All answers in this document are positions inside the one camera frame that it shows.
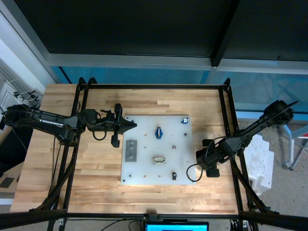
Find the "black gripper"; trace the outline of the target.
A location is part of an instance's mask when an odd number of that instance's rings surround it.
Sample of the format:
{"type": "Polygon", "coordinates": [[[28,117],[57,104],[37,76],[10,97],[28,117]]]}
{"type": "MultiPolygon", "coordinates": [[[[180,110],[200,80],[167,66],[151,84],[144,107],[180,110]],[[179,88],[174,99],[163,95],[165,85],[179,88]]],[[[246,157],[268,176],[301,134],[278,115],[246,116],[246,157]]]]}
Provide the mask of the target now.
{"type": "Polygon", "coordinates": [[[106,116],[98,119],[96,124],[96,131],[103,131],[104,136],[102,138],[96,138],[96,140],[103,141],[107,136],[107,132],[113,132],[114,134],[111,136],[111,145],[113,147],[119,147],[120,141],[118,139],[118,135],[125,133],[133,128],[136,128],[137,124],[130,117],[125,117],[123,119],[123,109],[120,103],[115,104],[113,113],[111,112],[111,110],[101,110],[101,112],[105,112],[106,116]],[[125,125],[125,127],[123,128],[123,132],[120,131],[122,122],[125,125]]]}
{"type": "MultiPolygon", "coordinates": [[[[204,139],[202,141],[202,145],[206,148],[208,152],[209,152],[208,149],[212,150],[215,147],[214,140],[210,140],[210,139],[204,139]]],[[[218,178],[220,176],[219,169],[217,168],[217,164],[215,164],[213,167],[210,167],[206,170],[206,176],[208,178],[218,178]]]]}

